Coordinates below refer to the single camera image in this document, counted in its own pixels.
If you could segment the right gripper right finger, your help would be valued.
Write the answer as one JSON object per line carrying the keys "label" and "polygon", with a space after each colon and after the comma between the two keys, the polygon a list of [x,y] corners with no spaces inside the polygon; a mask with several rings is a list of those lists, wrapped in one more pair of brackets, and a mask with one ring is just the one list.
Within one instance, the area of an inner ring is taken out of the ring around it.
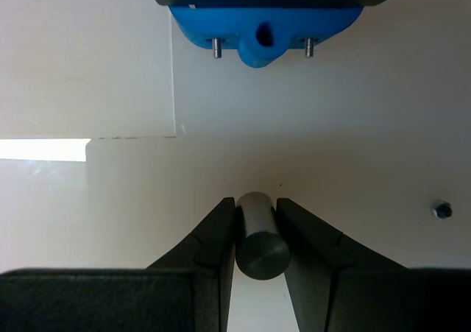
{"label": "right gripper right finger", "polygon": [[300,331],[469,331],[468,269],[406,268],[277,200],[285,279]]}

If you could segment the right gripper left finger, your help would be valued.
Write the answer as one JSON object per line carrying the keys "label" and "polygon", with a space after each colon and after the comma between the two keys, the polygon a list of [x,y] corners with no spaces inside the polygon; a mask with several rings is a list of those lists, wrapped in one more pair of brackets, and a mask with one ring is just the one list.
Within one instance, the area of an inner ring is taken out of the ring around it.
{"label": "right gripper left finger", "polygon": [[225,331],[236,206],[224,198],[144,269],[17,269],[1,275],[3,331]]}

